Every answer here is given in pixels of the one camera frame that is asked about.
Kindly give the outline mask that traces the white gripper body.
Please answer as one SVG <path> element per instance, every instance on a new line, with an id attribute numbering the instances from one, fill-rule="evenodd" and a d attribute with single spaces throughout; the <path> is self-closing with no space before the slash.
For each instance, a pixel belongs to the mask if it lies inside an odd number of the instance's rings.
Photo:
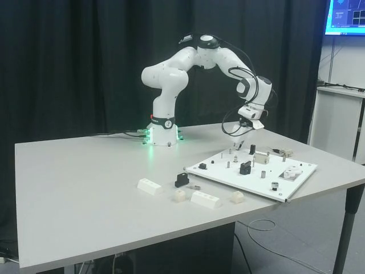
<path id="1" fill-rule="evenodd" d="M 252 127 L 243 127 L 240 124 L 235 124 L 232 129 L 229 131 L 230 140 L 233 143 L 243 143 L 250 135 Z"/>

